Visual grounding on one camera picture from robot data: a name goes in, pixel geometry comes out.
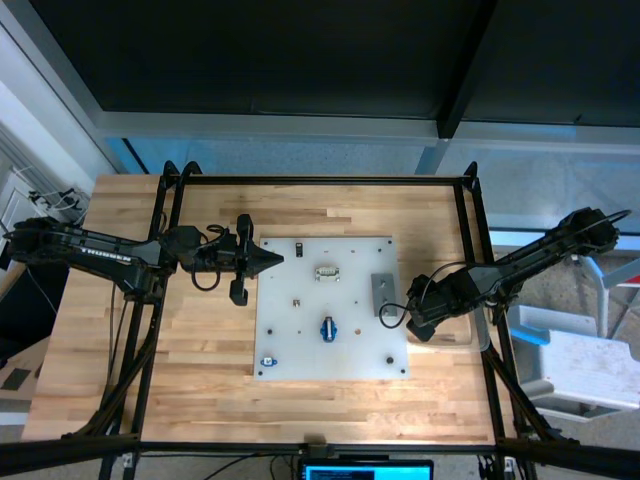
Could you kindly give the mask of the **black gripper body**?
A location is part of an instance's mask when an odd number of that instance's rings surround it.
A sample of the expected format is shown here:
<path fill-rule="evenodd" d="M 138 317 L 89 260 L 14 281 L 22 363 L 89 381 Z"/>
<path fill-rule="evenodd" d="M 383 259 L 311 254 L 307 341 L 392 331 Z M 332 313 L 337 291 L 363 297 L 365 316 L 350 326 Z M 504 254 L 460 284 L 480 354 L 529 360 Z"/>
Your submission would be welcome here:
<path fill-rule="evenodd" d="M 241 214 L 237 218 L 236 233 L 233 234 L 226 229 L 217 242 L 218 271 L 235 275 L 230 283 L 229 297 L 236 306 L 246 306 L 248 303 L 248 291 L 244 282 L 248 275 L 249 246 L 253 231 L 250 216 Z"/>
<path fill-rule="evenodd" d="M 443 322 L 441 290 L 441 283 L 427 275 L 419 275 L 413 279 L 407 291 L 408 310 L 413 324 Z"/>

